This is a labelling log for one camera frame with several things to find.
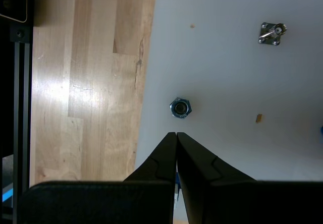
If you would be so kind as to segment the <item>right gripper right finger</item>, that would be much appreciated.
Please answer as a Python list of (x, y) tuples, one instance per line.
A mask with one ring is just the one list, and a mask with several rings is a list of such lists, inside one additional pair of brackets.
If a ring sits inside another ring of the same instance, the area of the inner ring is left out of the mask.
[(185, 133), (177, 165), (190, 223), (322, 223), (322, 183), (256, 180)]

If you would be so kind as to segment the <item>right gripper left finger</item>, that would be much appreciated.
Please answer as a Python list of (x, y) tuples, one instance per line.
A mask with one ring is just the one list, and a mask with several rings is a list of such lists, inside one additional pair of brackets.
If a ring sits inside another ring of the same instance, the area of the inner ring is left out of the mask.
[(49, 181), (27, 190), (19, 223), (172, 223), (176, 133), (121, 182)]

